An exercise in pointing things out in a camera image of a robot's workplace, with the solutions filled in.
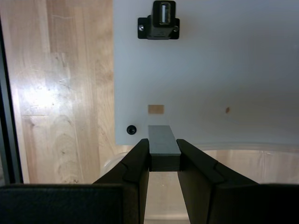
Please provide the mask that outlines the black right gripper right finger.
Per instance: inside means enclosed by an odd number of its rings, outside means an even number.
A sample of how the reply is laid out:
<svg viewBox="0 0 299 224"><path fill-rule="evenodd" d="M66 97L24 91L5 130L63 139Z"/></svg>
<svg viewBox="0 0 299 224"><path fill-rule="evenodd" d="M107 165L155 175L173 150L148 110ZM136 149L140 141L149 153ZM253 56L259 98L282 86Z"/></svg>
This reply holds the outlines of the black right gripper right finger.
<svg viewBox="0 0 299 224"><path fill-rule="evenodd" d="M183 139L178 179L192 224L297 224L299 187L259 184Z"/></svg>

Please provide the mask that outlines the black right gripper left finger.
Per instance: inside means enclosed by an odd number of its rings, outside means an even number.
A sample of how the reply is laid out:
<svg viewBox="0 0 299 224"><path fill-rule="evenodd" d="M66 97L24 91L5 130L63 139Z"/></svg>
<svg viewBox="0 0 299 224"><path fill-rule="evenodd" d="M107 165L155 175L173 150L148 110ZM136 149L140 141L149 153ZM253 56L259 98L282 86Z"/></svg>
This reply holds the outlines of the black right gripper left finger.
<svg viewBox="0 0 299 224"><path fill-rule="evenodd" d="M3 224L141 224L149 141L140 140L92 184L13 184L0 189Z"/></svg>

